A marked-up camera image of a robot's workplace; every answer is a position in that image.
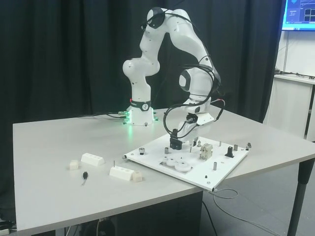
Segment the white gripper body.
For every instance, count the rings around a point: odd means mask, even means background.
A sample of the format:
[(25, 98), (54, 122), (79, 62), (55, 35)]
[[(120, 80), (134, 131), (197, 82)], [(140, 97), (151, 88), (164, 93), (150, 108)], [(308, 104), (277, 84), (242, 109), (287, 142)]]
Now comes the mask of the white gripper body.
[(196, 134), (196, 128), (197, 128), (196, 123), (187, 123), (186, 121), (182, 121), (178, 125), (178, 133), (177, 137), (178, 139), (185, 143), (188, 144), (189, 140), (192, 140), (192, 145), (194, 143), (194, 139), (197, 138)]

